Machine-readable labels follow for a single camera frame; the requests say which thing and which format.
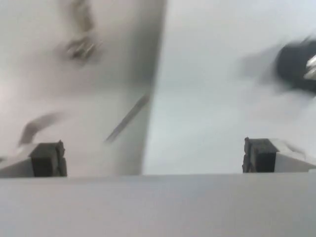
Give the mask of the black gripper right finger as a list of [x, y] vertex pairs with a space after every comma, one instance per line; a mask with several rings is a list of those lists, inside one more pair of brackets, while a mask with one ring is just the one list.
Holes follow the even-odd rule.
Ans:
[[315, 172], [316, 159], [281, 139], [244, 139], [243, 173]]

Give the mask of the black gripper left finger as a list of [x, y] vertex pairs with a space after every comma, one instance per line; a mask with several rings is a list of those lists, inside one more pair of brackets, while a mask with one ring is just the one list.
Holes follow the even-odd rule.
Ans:
[[16, 154], [0, 158], [1, 178], [67, 177], [62, 141], [25, 144]]

